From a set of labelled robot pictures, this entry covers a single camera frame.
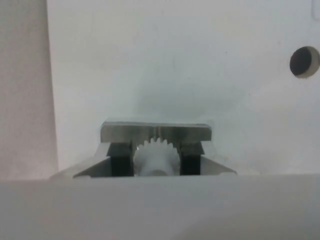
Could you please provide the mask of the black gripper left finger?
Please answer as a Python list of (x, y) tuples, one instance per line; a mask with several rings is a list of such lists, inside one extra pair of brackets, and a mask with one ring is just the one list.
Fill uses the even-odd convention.
[(133, 176), (133, 147), (129, 142), (99, 144), (95, 154), (76, 166), (74, 178), (117, 178)]

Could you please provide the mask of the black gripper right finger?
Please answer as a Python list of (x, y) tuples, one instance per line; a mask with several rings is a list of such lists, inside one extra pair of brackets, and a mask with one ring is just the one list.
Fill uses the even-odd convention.
[(205, 157), (205, 151), (200, 141), (182, 143), (179, 147), (181, 176), (218, 176), (237, 172), (225, 165)]

